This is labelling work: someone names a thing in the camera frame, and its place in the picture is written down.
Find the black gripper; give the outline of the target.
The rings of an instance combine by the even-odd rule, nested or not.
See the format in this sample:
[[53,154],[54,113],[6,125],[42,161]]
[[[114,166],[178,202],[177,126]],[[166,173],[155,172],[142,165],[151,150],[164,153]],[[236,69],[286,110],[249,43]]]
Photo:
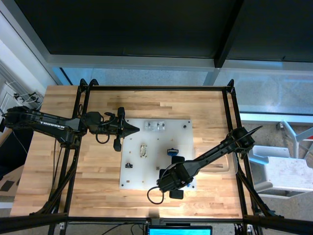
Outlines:
[[124,107],[119,107],[117,110],[117,116],[109,125],[108,131],[110,135],[116,136],[115,140],[113,141],[114,150],[121,151],[121,139],[139,132],[140,129],[136,126],[131,125],[128,119],[125,120],[125,109]]
[[[171,163],[172,164],[175,164],[175,163],[179,163],[179,162],[183,162],[185,161],[185,158],[184,157],[181,157],[181,156],[172,156],[172,160],[171,160]],[[181,189],[175,189],[175,190],[171,190],[169,192],[169,197],[171,199],[180,199],[182,200],[183,197],[184,197],[184,191],[181,190]]]

